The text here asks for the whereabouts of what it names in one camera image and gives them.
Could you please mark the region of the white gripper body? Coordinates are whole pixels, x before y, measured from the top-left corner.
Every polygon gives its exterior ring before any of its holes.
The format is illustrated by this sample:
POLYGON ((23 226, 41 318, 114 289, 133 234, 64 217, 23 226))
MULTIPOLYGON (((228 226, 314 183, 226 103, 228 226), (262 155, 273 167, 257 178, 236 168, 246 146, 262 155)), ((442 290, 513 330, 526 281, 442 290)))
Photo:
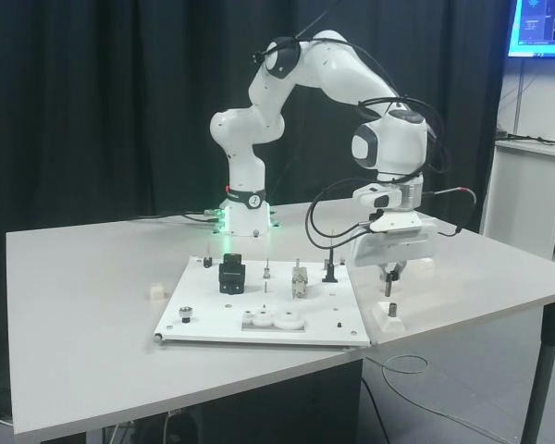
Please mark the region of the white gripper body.
POLYGON ((365 234, 351 243, 350 264, 381 266, 432 257, 437 234, 432 220, 416 229, 365 234))

